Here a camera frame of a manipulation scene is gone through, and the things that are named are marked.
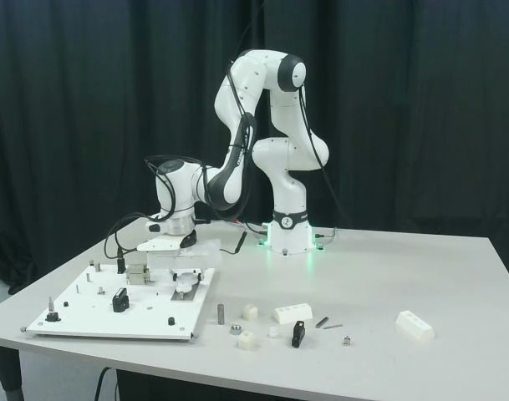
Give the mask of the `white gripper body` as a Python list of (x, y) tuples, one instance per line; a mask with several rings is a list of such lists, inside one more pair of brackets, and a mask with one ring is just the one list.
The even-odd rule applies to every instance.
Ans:
[(200, 241), (177, 251), (150, 251), (149, 268), (216, 268), (222, 263), (220, 241)]

